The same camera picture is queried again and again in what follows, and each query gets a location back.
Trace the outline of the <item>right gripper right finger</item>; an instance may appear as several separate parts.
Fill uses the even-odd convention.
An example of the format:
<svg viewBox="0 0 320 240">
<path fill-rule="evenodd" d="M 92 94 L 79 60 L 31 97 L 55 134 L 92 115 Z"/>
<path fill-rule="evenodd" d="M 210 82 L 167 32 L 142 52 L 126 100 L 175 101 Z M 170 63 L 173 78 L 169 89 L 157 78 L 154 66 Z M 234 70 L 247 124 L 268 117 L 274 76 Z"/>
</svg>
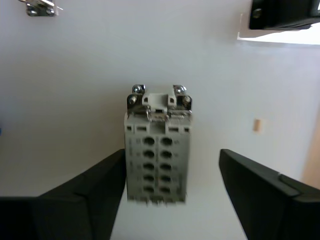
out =
<svg viewBox="0 0 320 240">
<path fill-rule="evenodd" d="M 320 190 L 230 149 L 221 149 L 224 187 L 248 240 L 318 240 Z"/>
</svg>

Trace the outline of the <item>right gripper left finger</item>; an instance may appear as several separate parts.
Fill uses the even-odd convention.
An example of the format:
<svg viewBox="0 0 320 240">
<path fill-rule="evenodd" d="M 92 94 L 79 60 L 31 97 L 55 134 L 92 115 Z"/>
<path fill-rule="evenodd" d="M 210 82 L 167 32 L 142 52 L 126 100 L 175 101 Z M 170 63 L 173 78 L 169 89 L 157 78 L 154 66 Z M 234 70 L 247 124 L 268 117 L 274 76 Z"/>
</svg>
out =
<svg viewBox="0 0 320 240">
<path fill-rule="evenodd" d="M 40 196 L 1 197 L 2 240 L 109 240 L 126 182 L 120 149 Z"/>
</svg>

